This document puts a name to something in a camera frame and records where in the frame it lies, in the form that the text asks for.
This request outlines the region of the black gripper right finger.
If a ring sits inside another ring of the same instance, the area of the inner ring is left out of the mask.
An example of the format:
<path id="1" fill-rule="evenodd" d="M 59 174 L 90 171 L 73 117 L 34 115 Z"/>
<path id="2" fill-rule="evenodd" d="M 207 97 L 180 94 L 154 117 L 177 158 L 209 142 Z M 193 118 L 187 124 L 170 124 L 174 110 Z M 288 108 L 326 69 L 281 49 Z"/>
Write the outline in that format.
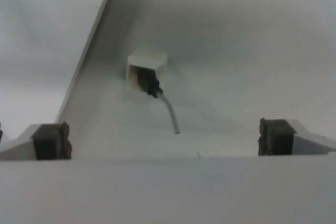
<path id="1" fill-rule="evenodd" d="M 258 155 L 326 155 L 335 152 L 335 140 L 309 132 L 298 120 L 259 121 Z"/>

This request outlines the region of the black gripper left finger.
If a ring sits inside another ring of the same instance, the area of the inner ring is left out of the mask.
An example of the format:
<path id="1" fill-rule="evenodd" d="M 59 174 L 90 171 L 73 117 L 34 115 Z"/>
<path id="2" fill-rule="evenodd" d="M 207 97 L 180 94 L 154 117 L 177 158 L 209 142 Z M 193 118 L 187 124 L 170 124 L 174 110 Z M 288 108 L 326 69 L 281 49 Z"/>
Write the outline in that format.
<path id="1" fill-rule="evenodd" d="M 70 160 L 72 144 L 70 126 L 66 122 L 32 124 L 16 139 L 8 139 L 1 131 L 2 161 Z"/>

